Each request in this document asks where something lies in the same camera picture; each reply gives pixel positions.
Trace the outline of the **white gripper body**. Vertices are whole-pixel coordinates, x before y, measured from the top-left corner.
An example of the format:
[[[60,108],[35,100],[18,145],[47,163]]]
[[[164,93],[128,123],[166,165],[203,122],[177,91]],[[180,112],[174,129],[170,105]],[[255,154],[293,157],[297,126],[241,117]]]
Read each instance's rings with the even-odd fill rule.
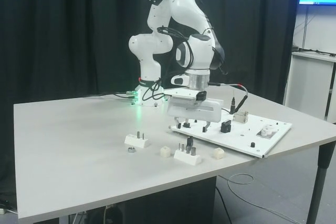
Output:
[[[204,101],[170,98],[167,104],[169,116],[180,119],[195,119],[205,122],[219,122],[222,117],[223,100],[207,98]]]

